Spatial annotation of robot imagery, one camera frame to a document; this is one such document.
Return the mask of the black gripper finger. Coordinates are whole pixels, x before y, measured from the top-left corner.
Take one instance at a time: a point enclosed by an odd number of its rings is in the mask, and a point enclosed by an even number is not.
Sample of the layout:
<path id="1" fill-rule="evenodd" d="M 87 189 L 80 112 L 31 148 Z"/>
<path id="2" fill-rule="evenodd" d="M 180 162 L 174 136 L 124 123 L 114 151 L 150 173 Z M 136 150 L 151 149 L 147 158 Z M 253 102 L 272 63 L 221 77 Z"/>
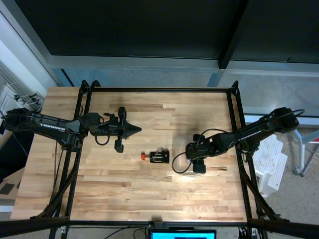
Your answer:
<path id="1" fill-rule="evenodd" d="M 141 129 L 126 129 L 124 130 L 124 138 L 127 139 L 128 137 L 142 131 Z"/>
<path id="2" fill-rule="evenodd" d="M 138 126 L 130 124 L 127 120 L 125 120 L 125 122 L 124 122 L 124 127 L 125 127 L 125 129 L 141 129 Z"/>

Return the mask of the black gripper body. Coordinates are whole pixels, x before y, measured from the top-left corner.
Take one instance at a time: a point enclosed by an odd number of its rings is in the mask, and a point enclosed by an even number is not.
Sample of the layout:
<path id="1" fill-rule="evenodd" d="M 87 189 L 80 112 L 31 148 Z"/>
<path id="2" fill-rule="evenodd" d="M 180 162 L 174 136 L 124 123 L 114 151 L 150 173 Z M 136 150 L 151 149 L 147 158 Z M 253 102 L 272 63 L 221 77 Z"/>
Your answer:
<path id="1" fill-rule="evenodd" d="M 107 127 L 107 136 L 116 136 L 114 149 L 118 153 L 123 153 L 124 145 L 122 144 L 123 139 L 127 139 L 126 132 L 126 116 L 127 112 L 124 107 L 119 107 L 118 116 L 114 114 L 104 113 L 104 116 L 109 117 L 109 120 L 105 122 Z"/>
<path id="2" fill-rule="evenodd" d="M 193 173 L 205 174 L 206 165 L 204 160 L 211 153 L 210 141 L 204 135 L 194 134 L 193 142 L 185 147 L 186 159 L 191 162 Z"/>

